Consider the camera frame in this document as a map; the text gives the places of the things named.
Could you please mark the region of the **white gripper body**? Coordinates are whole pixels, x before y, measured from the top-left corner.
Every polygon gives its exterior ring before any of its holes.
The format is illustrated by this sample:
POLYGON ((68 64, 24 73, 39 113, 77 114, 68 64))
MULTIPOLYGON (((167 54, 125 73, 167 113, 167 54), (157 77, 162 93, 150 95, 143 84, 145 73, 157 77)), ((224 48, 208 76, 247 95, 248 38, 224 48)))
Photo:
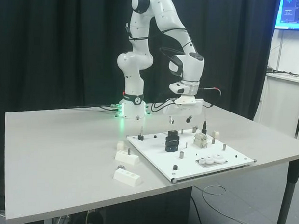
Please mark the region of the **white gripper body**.
POLYGON ((163 114, 169 116, 182 115, 182 116, 195 116, 200 115, 203 111, 203 99, 197 99, 195 104, 172 104, 163 109, 163 114))

